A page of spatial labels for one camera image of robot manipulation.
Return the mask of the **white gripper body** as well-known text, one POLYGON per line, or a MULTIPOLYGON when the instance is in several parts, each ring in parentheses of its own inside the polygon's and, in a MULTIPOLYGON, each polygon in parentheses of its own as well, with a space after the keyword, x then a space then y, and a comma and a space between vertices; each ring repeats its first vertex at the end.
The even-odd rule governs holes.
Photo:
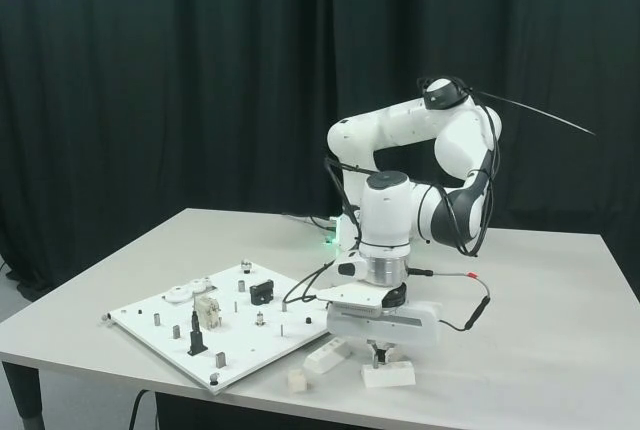
POLYGON ((379 316, 357 315, 331 305, 327 328, 338 336, 389 344, 437 344, 442 305, 415 301, 384 310, 379 316))

